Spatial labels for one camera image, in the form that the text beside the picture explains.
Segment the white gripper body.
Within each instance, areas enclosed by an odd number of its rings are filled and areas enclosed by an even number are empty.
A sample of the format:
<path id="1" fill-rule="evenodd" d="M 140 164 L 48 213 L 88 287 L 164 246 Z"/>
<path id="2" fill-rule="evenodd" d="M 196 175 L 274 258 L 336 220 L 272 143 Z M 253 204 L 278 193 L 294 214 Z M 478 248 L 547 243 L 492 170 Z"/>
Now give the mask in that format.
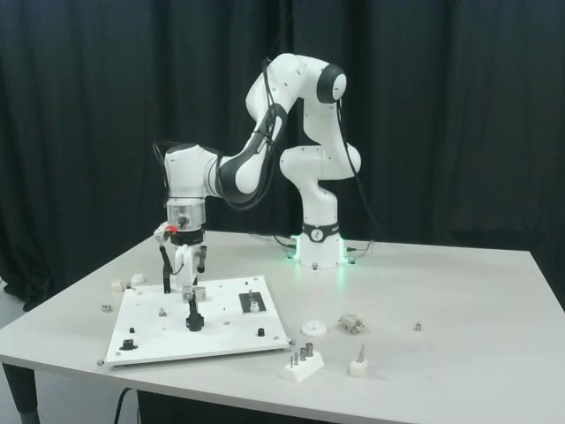
<path id="1" fill-rule="evenodd" d="M 176 249 L 174 259 L 174 283 L 182 292 L 189 292 L 196 278 L 198 247 L 182 245 Z"/>

